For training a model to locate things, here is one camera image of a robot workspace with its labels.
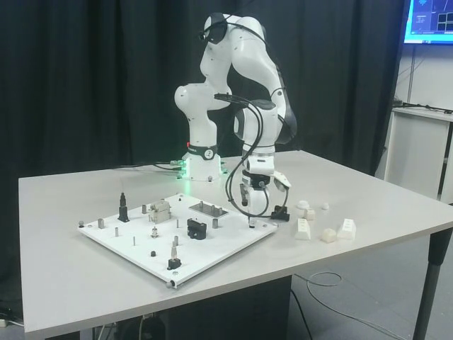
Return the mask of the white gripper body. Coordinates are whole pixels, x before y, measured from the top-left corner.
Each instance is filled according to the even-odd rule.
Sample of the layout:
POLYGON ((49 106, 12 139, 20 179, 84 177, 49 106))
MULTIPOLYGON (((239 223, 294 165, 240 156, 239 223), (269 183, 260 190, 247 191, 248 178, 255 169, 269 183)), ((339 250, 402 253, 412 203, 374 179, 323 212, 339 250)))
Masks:
POLYGON ((253 188, 246 187, 248 199, 247 213, 249 217, 267 217, 269 208, 269 190, 267 186, 253 188))

